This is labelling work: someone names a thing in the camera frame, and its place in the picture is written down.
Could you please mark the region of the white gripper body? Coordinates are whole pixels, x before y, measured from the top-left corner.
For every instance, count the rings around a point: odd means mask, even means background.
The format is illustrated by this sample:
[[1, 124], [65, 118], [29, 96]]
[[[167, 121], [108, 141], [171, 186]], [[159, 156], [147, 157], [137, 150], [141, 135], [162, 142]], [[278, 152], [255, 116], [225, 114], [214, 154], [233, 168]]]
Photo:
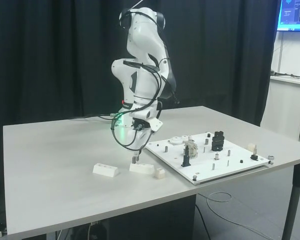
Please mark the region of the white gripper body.
[[124, 135], [121, 145], [129, 151], [141, 152], [151, 136], [150, 127], [131, 126]]

